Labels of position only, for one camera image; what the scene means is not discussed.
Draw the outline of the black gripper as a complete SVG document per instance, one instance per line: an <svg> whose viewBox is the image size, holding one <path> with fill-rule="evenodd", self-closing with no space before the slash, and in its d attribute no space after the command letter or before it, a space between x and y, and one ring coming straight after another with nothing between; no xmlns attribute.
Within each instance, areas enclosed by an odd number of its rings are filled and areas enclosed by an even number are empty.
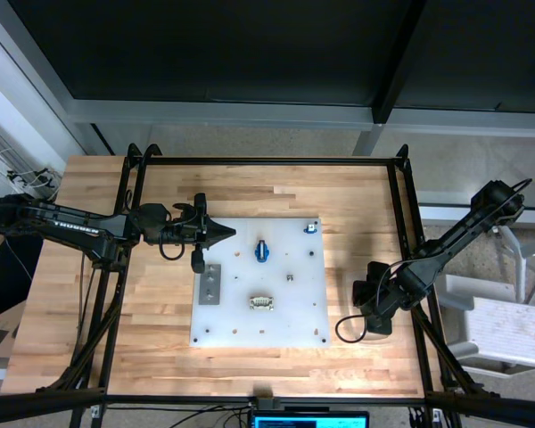
<svg viewBox="0 0 535 428"><path fill-rule="evenodd" d="M180 252L175 257L165 251L162 257L168 261L180 260L185 254L185 246L193 246L191 268L194 273L203 273L205 261L203 249L220 243L236 235L232 227L219 224L207 214L207 202L204 193L197 193L193 205L177 202L173 208L180 211L180 216L165 223L162 229L162 245L179 245Z"/></svg>
<svg viewBox="0 0 535 428"><path fill-rule="evenodd" d="M398 307L399 293L394 280L391 279L391 271L392 268L384 263L372 261L368 264L367 280L372 292L368 302L370 314L366 317L369 333L392 333L391 319Z"/></svg>

